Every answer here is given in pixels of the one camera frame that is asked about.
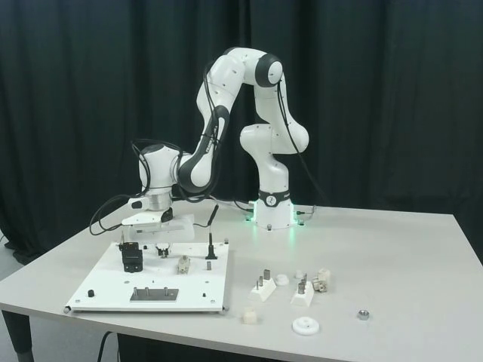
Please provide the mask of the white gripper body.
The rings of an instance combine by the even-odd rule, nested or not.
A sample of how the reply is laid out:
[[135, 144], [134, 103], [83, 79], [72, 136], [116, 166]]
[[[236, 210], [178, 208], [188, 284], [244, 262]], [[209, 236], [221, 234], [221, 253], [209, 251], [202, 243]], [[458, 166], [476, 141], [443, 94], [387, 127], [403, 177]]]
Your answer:
[[137, 213], [122, 220], [133, 242], [188, 242], [194, 239], [194, 215], [182, 214], [162, 222], [160, 213]]

